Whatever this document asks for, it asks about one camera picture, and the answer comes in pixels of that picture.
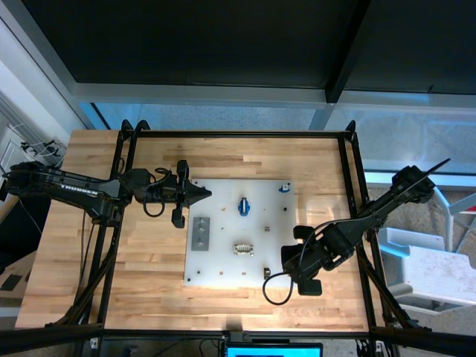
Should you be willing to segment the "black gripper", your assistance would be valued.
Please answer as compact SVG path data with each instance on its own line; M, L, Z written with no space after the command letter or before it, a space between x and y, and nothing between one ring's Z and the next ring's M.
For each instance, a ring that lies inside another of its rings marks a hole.
M321 296L323 293L320 280L316 280L318 272L322 269L327 258L324 247L324 225L315 228L299 225L293 229L295 239L303 242L299 245L284 245L281 247L281 260L284 271L297 285L298 294L301 296Z
M174 204L171 222L175 228L185 226L183 207L185 206L186 183L189 178L189 166L186 160L177 163L176 174L170 174L163 185L163 203ZM204 186L199 186L198 182L188 182L188 192L193 193L188 199L189 205L206 199L211 196L211 191Z

